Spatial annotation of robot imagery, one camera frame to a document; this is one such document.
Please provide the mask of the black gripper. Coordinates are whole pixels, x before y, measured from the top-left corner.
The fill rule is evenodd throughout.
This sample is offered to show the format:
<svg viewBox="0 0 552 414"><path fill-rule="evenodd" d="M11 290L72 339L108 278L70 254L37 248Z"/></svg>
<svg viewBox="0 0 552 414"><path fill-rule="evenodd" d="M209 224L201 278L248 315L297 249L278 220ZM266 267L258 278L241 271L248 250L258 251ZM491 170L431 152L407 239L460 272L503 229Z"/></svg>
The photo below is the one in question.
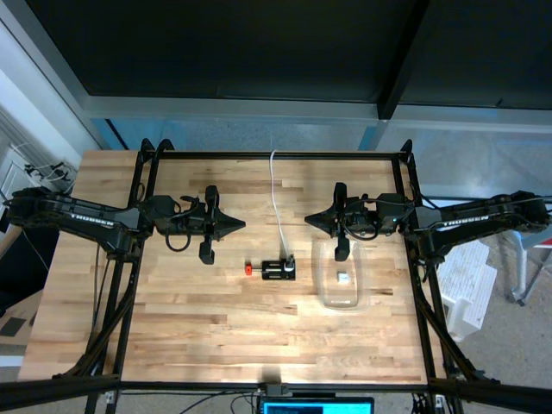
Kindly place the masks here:
<svg viewBox="0 0 552 414"><path fill-rule="evenodd" d="M377 217L374 211L366 207L366 202L367 195L362 198L348 198L347 186L338 182L334 189L335 206L304 218L310 226L329 236L336 236L337 262L344 262L349 256L350 240L347 235L361 242L374 240L378 236Z"/></svg>
<svg viewBox="0 0 552 414"><path fill-rule="evenodd" d="M204 264L215 262L212 242L221 241L225 236L246 227L245 222L228 216L218 207L220 196L215 185L205 189L204 201L194 198L187 218L186 230L190 235L201 235L204 240L199 244L199 259Z"/></svg>

